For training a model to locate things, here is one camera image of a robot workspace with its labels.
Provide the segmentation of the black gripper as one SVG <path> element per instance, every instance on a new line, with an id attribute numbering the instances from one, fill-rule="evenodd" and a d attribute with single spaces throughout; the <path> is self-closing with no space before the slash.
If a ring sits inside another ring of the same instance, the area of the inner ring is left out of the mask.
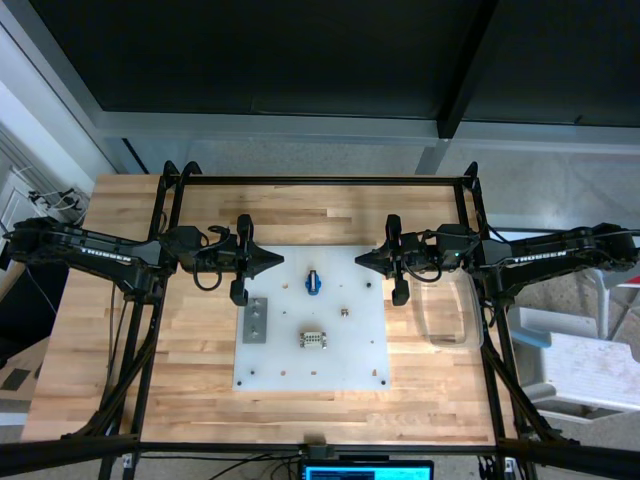
<path id="1" fill-rule="evenodd" d="M 251 259 L 250 244 L 253 240 L 254 224 L 248 214 L 242 214 L 236 222 L 236 233 L 232 234 L 228 228 L 220 234 L 215 250 L 215 272 L 219 279 L 224 273 L 233 273 L 235 279 L 230 284 L 230 299 L 236 306 L 246 306 L 248 292 L 245 289 L 245 279 L 249 274 Z M 252 277 L 283 263 L 280 254 L 265 250 L 259 245 L 252 244 L 252 257 L 258 261 L 253 265 Z"/>
<path id="2" fill-rule="evenodd" d="M 355 263 L 394 281 L 392 304 L 404 306 L 410 299 L 411 277 L 419 283 L 427 283 L 423 275 L 428 270 L 428 254 L 421 233 L 402 231 L 401 219 L 390 214 L 385 224 L 386 243 L 356 257 Z"/>

